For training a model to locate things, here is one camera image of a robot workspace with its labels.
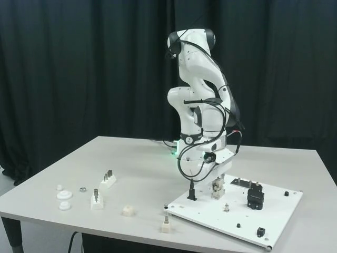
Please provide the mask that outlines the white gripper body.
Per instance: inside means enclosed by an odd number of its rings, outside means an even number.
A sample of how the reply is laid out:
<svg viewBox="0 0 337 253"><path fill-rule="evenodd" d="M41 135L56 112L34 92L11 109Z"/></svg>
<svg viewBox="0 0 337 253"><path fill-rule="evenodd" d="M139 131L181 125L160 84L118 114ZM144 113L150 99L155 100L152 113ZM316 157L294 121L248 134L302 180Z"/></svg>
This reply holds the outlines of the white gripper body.
<svg viewBox="0 0 337 253"><path fill-rule="evenodd" d="M206 176L213 168L209 175L202 181L203 184L211 183L216 178L220 178L227 172L228 169L231 168L232 159L234 157L234 153L232 151L230 151L228 148L225 148L220 151L215 151L215 155L215 161L205 163L203 167L202 178Z"/></svg>

